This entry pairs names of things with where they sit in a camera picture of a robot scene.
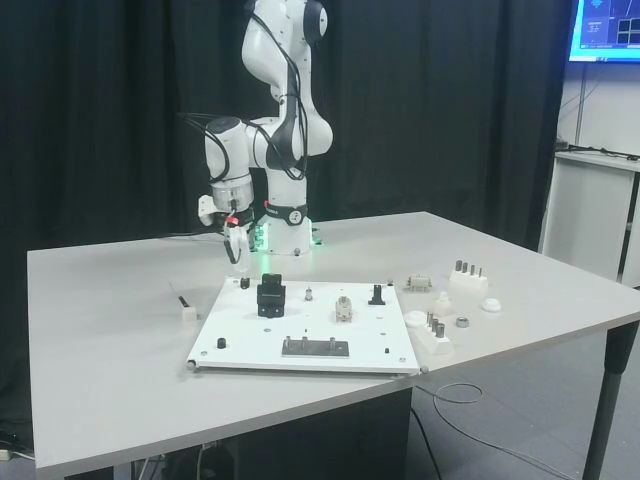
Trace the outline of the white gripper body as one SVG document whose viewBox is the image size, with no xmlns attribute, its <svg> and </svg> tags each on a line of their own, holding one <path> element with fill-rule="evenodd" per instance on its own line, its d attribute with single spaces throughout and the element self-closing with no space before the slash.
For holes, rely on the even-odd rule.
<svg viewBox="0 0 640 480">
<path fill-rule="evenodd" d="M 251 248 L 244 227 L 230 229 L 231 263 L 240 275 L 246 275 L 251 266 Z"/>
</svg>

